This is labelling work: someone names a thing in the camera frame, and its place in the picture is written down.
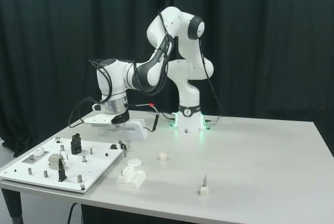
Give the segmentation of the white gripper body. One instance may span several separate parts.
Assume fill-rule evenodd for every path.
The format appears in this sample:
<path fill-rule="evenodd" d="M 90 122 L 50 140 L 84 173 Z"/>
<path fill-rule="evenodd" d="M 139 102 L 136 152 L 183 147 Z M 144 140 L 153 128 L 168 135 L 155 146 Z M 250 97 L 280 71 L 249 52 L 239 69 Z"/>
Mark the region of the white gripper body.
<path fill-rule="evenodd" d="M 147 130 L 144 129 L 143 119 L 134 119 L 121 124 L 96 125 L 100 136 L 109 140 L 143 141 L 147 138 Z"/>

